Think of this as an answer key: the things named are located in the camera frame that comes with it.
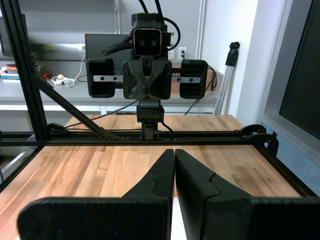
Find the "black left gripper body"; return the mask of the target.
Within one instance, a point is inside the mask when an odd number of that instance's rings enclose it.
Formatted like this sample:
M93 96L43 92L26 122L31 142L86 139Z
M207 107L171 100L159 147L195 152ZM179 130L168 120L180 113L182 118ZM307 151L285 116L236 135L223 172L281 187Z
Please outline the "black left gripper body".
M155 59L143 56L141 59L143 72L148 84L148 79ZM180 67L173 67L172 84L178 83L178 93L181 98L203 98L207 85L208 64L204 60L183 60ZM112 98L118 88L123 89L122 73L115 73L114 61L111 58L90 58L86 61L86 75L89 95L93 98Z

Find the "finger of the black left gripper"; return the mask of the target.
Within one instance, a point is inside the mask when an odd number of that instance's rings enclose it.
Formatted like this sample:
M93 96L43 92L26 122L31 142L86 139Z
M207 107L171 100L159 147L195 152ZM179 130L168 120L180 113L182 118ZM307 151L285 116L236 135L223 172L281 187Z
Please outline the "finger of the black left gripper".
M147 96L151 100L168 100L172 87L172 63L169 60L154 60L147 80Z
M147 80L141 60L128 60L123 64L123 95L126 99L147 97Z

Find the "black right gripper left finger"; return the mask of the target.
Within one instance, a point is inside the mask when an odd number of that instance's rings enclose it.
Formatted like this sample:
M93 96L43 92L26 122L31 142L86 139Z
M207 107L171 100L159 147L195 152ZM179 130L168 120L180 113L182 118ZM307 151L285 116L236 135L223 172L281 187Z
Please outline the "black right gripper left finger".
M17 218L22 240L168 240L175 152L167 149L122 197L44 197Z

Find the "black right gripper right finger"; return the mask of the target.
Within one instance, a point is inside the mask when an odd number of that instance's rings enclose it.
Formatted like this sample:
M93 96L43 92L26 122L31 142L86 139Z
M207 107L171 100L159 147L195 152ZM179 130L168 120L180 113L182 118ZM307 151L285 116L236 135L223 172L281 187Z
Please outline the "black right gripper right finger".
M189 240L317 240L317 197L256 197L182 149L176 190Z

